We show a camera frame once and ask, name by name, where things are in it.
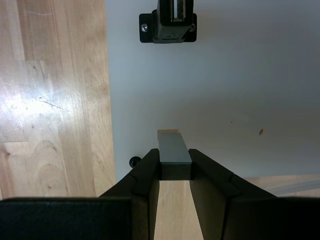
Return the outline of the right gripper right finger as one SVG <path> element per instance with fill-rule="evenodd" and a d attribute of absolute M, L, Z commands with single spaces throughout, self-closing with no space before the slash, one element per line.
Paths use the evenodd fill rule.
<path fill-rule="evenodd" d="M 320 200 L 277 197 L 197 149 L 190 190 L 205 240 L 318 240 Z"/>

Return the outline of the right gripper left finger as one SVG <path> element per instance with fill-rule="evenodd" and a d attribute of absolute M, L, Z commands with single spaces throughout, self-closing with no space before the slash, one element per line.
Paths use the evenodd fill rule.
<path fill-rule="evenodd" d="M 3 240 L 152 240 L 160 188 L 154 148 L 99 197 L 16 197 L 0 202 Z"/>

